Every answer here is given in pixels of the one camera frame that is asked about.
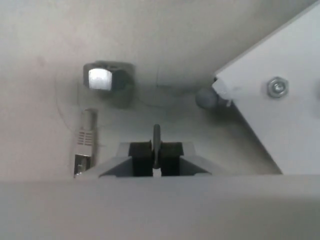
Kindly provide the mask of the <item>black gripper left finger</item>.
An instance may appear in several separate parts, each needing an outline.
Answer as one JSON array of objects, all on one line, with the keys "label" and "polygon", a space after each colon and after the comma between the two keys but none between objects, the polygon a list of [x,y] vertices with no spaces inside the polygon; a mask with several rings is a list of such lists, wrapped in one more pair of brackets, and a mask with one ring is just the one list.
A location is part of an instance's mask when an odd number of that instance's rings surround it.
[{"label": "black gripper left finger", "polygon": [[122,142],[116,155],[99,165],[101,172],[98,176],[118,178],[138,178],[153,176],[152,143]]}]

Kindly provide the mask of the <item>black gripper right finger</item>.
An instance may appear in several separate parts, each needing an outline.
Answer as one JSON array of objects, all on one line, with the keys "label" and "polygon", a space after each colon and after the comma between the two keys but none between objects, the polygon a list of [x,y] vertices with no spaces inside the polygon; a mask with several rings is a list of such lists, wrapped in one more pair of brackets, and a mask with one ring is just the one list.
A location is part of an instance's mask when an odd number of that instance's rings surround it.
[{"label": "black gripper right finger", "polygon": [[159,165],[162,177],[211,175],[205,169],[183,159],[184,149],[181,142],[162,142],[159,150]]}]

